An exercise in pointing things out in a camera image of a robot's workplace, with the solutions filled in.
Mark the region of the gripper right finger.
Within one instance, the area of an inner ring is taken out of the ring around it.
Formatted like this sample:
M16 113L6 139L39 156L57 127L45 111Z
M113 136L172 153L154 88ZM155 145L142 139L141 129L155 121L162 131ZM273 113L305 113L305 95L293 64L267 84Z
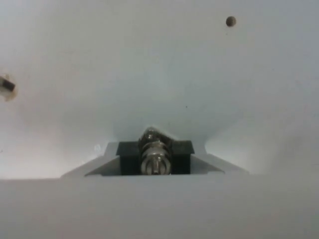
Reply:
M204 142L178 140L172 143L172 175L248 174L233 163L221 159L205 149Z

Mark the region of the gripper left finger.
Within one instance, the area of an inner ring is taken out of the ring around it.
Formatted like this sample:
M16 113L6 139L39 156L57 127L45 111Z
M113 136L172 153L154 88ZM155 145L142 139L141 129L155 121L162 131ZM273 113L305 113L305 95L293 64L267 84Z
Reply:
M63 178L131 176L140 174L136 141L109 142L104 153L63 174Z

